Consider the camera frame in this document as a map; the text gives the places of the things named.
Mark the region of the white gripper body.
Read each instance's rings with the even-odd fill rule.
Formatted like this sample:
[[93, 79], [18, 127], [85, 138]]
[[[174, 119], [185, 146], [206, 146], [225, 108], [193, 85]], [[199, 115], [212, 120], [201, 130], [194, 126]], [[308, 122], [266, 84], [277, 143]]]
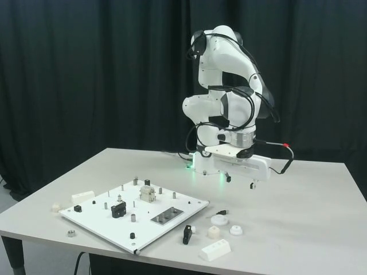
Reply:
[[252, 156], [248, 159], [214, 157], [214, 166], [229, 176], [239, 175], [255, 181], [267, 181], [270, 178], [272, 159], [264, 156]]

